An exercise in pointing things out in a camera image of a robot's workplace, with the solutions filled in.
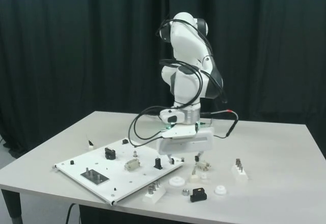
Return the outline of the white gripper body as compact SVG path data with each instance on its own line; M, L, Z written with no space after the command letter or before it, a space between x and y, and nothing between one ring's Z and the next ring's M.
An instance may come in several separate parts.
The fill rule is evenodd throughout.
M212 149L213 141L214 128L204 127L194 136L163 137L158 140L156 149L159 155L204 152Z

